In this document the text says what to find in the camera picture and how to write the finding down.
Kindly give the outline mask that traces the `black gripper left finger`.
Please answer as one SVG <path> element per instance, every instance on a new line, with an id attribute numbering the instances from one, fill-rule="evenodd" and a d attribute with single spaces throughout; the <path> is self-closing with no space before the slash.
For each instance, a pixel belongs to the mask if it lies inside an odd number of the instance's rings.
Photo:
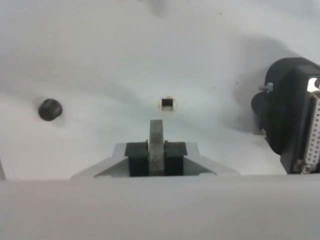
<path id="1" fill-rule="evenodd" d="M 112 155 L 76 173 L 72 179 L 128 178 L 149 175 L 148 143 L 117 143 Z"/>

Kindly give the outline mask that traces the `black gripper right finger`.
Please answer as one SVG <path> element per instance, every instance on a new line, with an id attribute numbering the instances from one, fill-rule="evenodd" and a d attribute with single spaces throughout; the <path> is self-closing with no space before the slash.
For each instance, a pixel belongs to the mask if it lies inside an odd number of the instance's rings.
<path id="1" fill-rule="evenodd" d="M 239 174 L 238 171 L 202 155 L 195 142 L 164 142 L 165 176 L 238 176 Z"/>

